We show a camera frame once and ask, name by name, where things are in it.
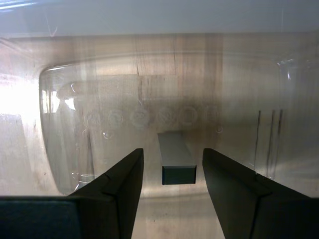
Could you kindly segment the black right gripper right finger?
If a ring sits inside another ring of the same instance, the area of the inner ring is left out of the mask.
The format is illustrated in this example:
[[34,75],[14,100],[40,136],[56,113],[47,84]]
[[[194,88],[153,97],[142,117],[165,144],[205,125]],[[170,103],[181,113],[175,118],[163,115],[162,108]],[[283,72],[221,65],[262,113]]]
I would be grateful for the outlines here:
[[206,148],[207,189],[227,239],[317,239],[319,200]]

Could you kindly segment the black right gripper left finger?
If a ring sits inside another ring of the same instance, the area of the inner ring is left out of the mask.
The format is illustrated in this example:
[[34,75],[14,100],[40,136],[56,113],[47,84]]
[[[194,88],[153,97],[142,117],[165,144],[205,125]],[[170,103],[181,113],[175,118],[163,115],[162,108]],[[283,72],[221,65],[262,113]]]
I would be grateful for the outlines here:
[[143,183],[137,148],[65,197],[0,198],[2,239],[129,239]]

